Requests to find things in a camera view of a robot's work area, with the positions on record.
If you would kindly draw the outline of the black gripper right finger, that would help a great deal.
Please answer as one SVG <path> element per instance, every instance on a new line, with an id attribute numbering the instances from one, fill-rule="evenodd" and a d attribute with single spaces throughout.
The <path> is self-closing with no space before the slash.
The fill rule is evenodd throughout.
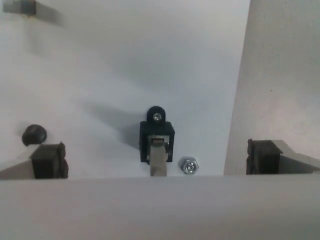
<path id="1" fill-rule="evenodd" d="M 295 152 L 283 140 L 247 141 L 247 175 L 318 174 L 320 160 Z"/>

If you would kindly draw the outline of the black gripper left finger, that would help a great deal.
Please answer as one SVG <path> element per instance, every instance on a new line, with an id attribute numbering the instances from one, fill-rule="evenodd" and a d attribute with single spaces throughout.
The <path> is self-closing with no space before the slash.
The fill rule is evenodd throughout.
<path id="1" fill-rule="evenodd" d="M 18 157 L 0 163 L 2 180 L 52 180 L 68 177 L 69 164 L 63 142 L 31 145 Z"/>

